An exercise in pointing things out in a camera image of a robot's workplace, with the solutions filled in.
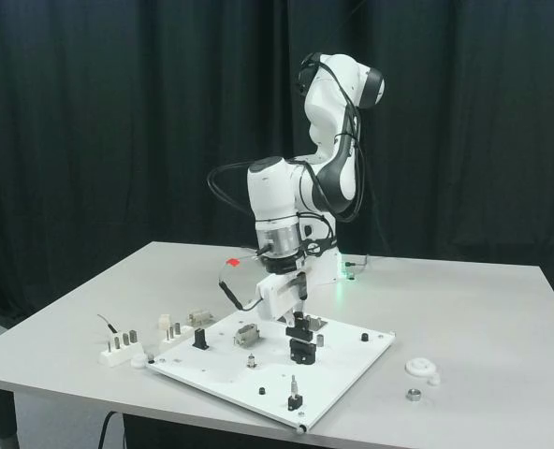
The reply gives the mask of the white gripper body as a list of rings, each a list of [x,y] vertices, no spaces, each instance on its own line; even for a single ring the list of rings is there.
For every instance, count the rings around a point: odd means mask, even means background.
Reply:
[[[287,311],[304,311],[306,274],[270,274],[256,285],[256,292],[262,299],[256,308],[258,316],[265,321],[278,321]]]

